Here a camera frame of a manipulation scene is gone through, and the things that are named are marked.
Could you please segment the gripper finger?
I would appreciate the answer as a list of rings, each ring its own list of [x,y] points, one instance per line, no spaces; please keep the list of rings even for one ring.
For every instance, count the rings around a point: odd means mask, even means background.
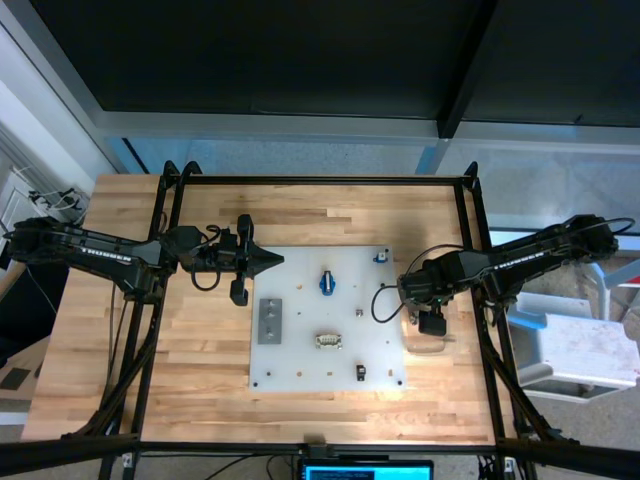
[[[253,240],[249,242],[248,255],[253,260],[283,260],[284,259],[282,255],[260,247]]]
[[[277,259],[252,259],[248,262],[248,276],[255,277],[260,273],[276,267],[284,262],[283,258]]]

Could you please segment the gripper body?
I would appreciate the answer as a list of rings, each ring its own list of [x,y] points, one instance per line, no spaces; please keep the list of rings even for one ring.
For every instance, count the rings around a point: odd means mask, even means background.
[[[248,214],[237,220],[237,233],[223,229],[217,244],[216,269],[220,273],[234,273],[231,282],[230,298],[236,306],[248,304],[248,291],[245,288],[247,278],[253,277],[250,264],[250,247],[253,241],[253,222]]]
[[[444,337],[447,333],[447,322],[442,312],[442,304],[436,300],[430,304],[408,305],[409,318],[420,334]]]

